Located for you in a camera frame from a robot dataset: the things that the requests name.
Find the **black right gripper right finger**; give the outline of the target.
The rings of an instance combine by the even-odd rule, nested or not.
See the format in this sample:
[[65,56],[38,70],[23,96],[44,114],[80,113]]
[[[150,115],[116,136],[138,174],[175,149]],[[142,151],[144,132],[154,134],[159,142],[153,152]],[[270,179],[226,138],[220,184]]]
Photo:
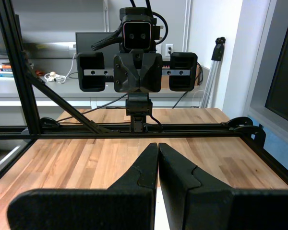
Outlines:
[[166,143],[159,178],[172,230],[288,230],[288,190],[233,188]]

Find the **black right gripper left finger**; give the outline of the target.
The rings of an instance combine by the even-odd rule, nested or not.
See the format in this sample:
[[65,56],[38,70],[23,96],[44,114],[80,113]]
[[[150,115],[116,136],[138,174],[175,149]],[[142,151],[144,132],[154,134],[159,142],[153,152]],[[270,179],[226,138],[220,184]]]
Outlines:
[[12,230],[152,230],[158,145],[149,144],[107,189],[33,189],[8,206]]

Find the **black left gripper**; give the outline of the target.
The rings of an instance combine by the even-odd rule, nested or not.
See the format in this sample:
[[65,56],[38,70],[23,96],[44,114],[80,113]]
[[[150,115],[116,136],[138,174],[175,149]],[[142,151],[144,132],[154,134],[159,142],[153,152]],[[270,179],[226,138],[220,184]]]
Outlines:
[[197,55],[174,52],[165,69],[158,53],[120,53],[113,57],[113,67],[105,68],[101,52],[80,53],[77,57],[79,87],[83,92],[105,90],[108,77],[112,77],[116,92],[159,92],[161,79],[168,76],[170,90],[189,92],[195,87]]

